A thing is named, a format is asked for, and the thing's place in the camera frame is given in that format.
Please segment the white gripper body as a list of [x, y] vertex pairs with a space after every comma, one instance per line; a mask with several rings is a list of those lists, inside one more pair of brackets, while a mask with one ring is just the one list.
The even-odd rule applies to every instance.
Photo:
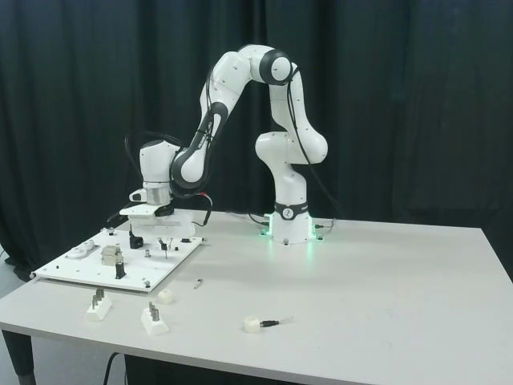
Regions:
[[193, 237], [196, 234], [190, 213], [169, 216], [130, 216], [131, 231], [143, 237]]

